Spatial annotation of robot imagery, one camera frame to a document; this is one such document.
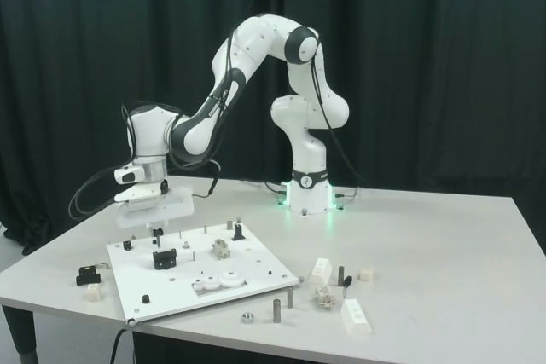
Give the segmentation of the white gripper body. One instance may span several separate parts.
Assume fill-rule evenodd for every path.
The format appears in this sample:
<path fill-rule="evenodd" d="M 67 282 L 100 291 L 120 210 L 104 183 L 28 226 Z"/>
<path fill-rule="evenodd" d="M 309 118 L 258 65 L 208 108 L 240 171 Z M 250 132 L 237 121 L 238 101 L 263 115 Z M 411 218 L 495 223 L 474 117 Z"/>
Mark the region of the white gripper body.
<path fill-rule="evenodd" d="M 148 223 L 165 222 L 194 213 L 191 188 L 128 188 L 115 196 L 117 224 L 133 228 Z"/>

